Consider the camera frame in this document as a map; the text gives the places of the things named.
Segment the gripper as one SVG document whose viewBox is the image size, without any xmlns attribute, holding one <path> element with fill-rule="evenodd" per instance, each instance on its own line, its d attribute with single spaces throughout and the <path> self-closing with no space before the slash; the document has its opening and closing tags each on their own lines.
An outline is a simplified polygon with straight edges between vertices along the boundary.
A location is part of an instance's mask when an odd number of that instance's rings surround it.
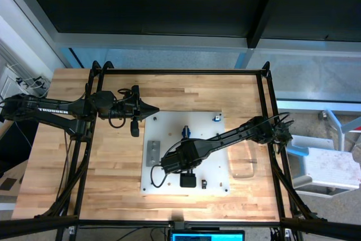
<svg viewBox="0 0 361 241">
<path fill-rule="evenodd" d="M 179 146 L 161 159 L 165 174 L 180 174 L 180 187 L 196 187 L 193 169 L 200 164 L 200 155 L 195 146 Z"/>
<path fill-rule="evenodd" d="M 134 85 L 131 89 L 121 88 L 117 92 L 123 95 L 122 99 L 114 98 L 113 106 L 108 112 L 108 122 L 112 128 L 120 129 L 130 119 L 130 133 L 132 137 L 139 137 L 140 130 L 138 121 L 148 118 L 159 112 L 158 107 L 149 105 L 140 99 L 139 86 Z"/>
</svg>

